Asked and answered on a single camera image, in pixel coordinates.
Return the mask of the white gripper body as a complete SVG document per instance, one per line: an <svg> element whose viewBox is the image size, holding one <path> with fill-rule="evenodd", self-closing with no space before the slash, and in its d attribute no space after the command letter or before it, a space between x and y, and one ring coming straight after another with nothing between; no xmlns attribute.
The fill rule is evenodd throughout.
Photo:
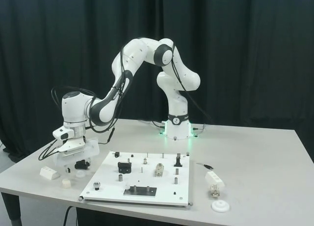
<svg viewBox="0 0 314 226"><path fill-rule="evenodd" d="M97 138L69 139L57 149L57 153L53 155L53 162L58 167L64 167L97 156L99 153L100 148Z"/></svg>

